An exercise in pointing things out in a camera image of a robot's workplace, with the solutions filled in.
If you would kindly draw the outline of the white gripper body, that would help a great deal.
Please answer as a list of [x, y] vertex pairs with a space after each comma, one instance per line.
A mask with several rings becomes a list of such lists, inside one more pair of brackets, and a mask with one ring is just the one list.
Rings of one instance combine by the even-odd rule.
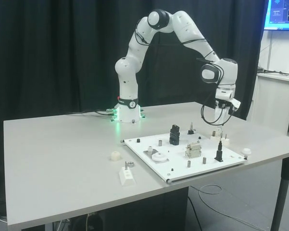
[[229, 106], [224, 108], [216, 106], [214, 109], [214, 122], [226, 122], [231, 117], [229, 110]]

